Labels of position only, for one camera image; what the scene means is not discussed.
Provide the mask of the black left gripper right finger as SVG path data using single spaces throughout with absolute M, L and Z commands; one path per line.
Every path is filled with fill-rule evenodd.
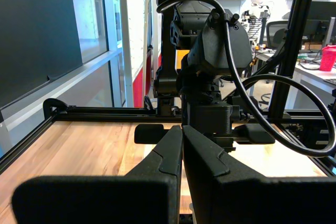
M 191 126 L 183 159 L 198 223 L 335 223 L 335 179 L 269 178 Z

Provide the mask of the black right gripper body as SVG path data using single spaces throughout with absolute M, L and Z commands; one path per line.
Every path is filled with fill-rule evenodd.
M 168 129 L 162 124 L 139 124 L 135 128 L 134 142 L 136 144 L 157 144 Z M 238 144 L 273 144 L 275 140 L 258 124 L 243 124 L 235 127 L 230 134 L 205 133 L 208 139 L 222 147 L 227 152 L 236 150 L 233 143 Z

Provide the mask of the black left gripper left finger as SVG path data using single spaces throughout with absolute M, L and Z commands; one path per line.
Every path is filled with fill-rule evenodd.
M 178 223 L 183 133 L 173 126 L 124 176 L 40 176 L 12 195 L 18 223 Z

